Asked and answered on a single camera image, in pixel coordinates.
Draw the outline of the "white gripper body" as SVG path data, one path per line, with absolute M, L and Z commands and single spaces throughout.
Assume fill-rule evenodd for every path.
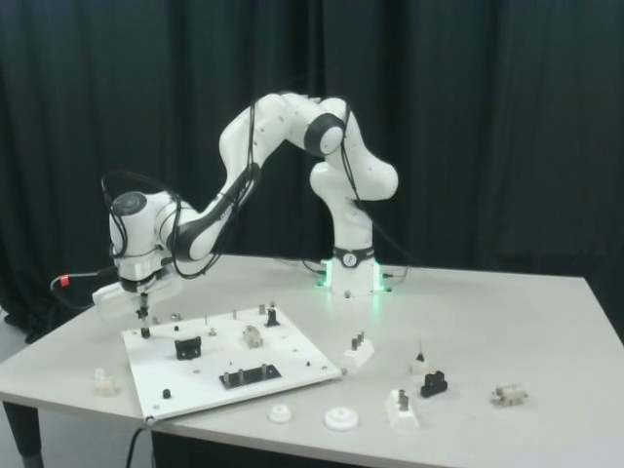
M 149 312 L 157 303 L 180 293 L 182 280 L 178 277 L 156 279 L 147 286 L 139 286 L 136 292 L 123 289 L 120 283 L 102 287 L 92 294 L 97 312 L 106 318 L 133 314 L 137 316 L 137 298 L 140 294 L 148 294 Z

